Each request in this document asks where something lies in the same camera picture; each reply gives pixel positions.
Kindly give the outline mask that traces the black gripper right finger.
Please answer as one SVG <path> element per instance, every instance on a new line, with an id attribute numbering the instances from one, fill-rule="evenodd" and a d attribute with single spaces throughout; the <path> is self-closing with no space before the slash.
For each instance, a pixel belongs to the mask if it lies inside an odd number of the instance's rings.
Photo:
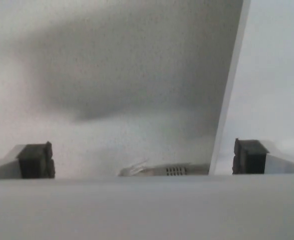
<path id="1" fill-rule="evenodd" d="M 294 174 L 294 157 L 281 152 L 273 142 L 235 139 L 234 175 Z"/>

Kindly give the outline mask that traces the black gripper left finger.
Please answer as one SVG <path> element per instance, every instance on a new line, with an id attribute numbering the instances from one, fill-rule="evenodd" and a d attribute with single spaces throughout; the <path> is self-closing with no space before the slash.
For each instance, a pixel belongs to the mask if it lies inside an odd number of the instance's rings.
<path id="1" fill-rule="evenodd" d="M 54 179 L 51 142 L 18 144 L 0 159 L 0 179 Z"/>

